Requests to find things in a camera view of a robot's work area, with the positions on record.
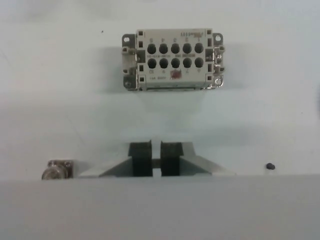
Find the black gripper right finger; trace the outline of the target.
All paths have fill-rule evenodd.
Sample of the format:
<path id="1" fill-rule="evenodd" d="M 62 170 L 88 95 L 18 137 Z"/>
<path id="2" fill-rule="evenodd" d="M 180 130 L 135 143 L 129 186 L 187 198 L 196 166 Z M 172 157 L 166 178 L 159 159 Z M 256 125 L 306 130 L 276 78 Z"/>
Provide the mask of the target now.
<path id="1" fill-rule="evenodd" d="M 196 153 L 192 142 L 161 142 L 159 167 L 163 177 L 235 176 L 236 173 Z"/>

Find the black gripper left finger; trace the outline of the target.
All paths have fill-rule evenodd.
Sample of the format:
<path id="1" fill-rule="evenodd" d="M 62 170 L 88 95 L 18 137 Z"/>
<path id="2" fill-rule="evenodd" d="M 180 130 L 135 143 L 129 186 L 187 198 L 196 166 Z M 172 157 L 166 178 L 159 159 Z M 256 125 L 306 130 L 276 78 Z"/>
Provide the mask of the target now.
<path id="1" fill-rule="evenodd" d="M 107 156 L 104 162 L 79 173 L 78 177 L 152 177 L 152 141 L 130 142 L 123 156 Z"/>

